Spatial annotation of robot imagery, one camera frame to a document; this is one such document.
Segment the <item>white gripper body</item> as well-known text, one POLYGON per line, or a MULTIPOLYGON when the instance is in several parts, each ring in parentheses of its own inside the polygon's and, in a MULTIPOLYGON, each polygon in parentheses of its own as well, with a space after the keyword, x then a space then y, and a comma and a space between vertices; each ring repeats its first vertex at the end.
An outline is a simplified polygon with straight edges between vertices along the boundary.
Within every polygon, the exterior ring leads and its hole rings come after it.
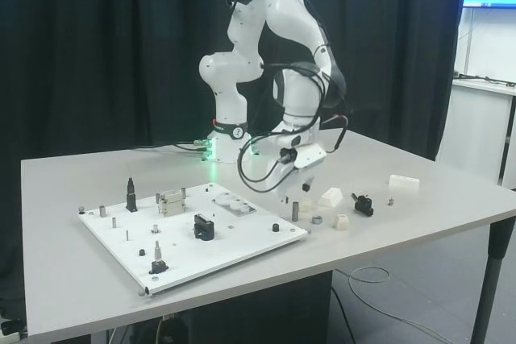
POLYGON ((277 163, 273 172, 257 184, 257 190, 260 193, 274 194, 280 199, 293 199, 302 194, 304 184, 311 184, 316 172, 317 164, 301 168, 294 162, 277 163))

